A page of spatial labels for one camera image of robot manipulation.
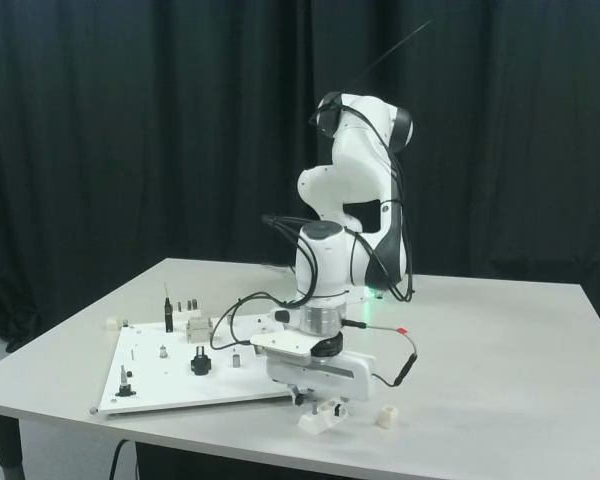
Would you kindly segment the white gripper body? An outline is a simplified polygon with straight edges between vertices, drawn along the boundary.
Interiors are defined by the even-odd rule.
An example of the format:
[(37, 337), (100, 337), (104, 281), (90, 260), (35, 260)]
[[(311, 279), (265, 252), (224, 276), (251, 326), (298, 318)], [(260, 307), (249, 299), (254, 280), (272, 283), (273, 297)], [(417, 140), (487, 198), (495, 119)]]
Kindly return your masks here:
[(306, 365), (268, 356), (266, 371), (281, 384), (312, 390), (319, 396), (369, 400), (372, 397), (372, 356), (343, 351), (325, 361), (312, 359)]

